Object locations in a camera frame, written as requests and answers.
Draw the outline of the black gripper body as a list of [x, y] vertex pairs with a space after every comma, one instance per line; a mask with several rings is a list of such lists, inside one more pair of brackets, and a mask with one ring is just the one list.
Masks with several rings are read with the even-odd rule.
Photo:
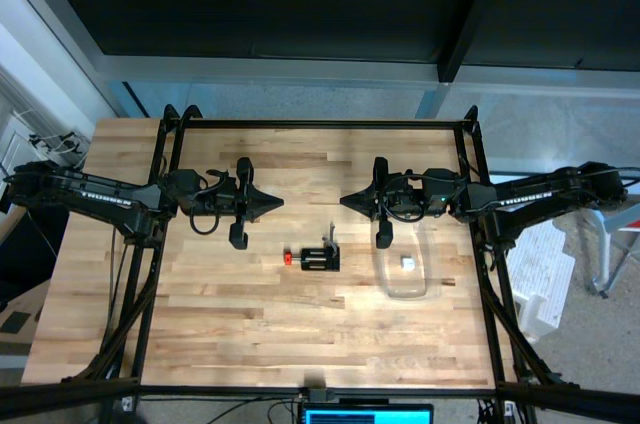
[[420, 198], [417, 190], [409, 184], [409, 178], [402, 173], [389, 172], [388, 161], [376, 157], [373, 168], [373, 182], [376, 184], [376, 220], [379, 227], [375, 243], [377, 249], [388, 249], [393, 241], [392, 220], [401, 223], [415, 223], [420, 220]]
[[215, 209], [222, 216], [233, 215], [235, 221], [229, 228], [229, 242], [236, 250], [246, 250], [248, 234], [245, 222], [251, 219], [254, 168], [248, 157], [238, 160], [236, 178], [227, 177], [215, 193]]

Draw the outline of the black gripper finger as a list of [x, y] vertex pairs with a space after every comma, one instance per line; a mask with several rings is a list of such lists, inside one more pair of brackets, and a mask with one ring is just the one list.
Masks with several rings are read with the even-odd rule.
[[251, 221], [254, 222], [261, 216], [283, 206], [283, 203], [261, 203], [251, 207]]
[[341, 203], [369, 202], [376, 197], [376, 184], [371, 182], [365, 189], [345, 195], [340, 198]]
[[263, 204], [283, 204], [284, 200], [259, 190], [256, 186], [251, 185], [251, 199]]
[[367, 203], [349, 203], [349, 202], [342, 202], [342, 205], [347, 207], [350, 210], [353, 210], [359, 214], [362, 214], [363, 216], [367, 217], [368, 219], [375, 219], [376, 218], [376, 205], [375, 204], [367, 204]]

